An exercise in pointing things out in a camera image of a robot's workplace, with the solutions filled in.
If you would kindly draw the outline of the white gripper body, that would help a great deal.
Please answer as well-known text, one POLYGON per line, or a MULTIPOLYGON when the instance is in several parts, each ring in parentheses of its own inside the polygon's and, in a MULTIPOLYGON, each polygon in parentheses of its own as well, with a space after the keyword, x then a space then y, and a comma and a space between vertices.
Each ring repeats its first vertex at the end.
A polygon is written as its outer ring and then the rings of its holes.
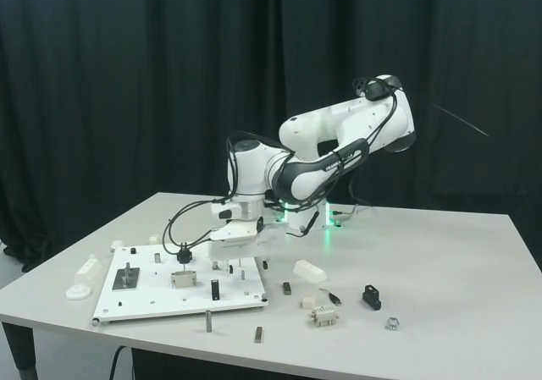
POLYGON ((283 230, 264 229, 252 239, 212 241, 208 258, 213 262, 271 256, 283 249, 283 230))

